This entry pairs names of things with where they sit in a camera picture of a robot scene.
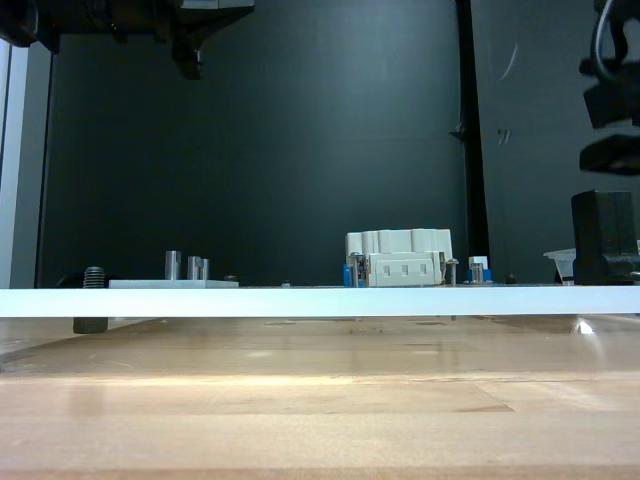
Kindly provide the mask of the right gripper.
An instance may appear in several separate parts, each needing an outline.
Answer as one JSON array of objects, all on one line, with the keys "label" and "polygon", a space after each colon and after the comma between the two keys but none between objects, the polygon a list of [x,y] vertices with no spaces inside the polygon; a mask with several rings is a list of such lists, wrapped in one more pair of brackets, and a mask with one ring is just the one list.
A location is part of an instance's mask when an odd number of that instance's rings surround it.
[{"label": "right gripper", "polygon": [[[630,60],[625,27],[639,21],[637,1],[595,1],[596,21],[589,56],[579,72],[596,79],[587,89],[584,102],[594,129],[629,121],[639,126],[639,62]],[[613,134],[586,147],[580,153],[580,169],[619,176],[639,174],[639,137]]]}]

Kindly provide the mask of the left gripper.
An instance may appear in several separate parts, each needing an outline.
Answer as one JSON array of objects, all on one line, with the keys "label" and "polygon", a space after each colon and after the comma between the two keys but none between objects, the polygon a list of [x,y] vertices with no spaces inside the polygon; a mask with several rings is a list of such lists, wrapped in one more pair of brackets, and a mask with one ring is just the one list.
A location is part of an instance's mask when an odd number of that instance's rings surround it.
[{"label": "left gripper", "polygon": [[253,1],[3,1],[1,39],[15,47],[41,43],[59,51],[63,35],[109,35],[123,43],[151,35],[173,46],[172,58],[186,80],[200,80],[200,51],[216,31],[253,12]]}]

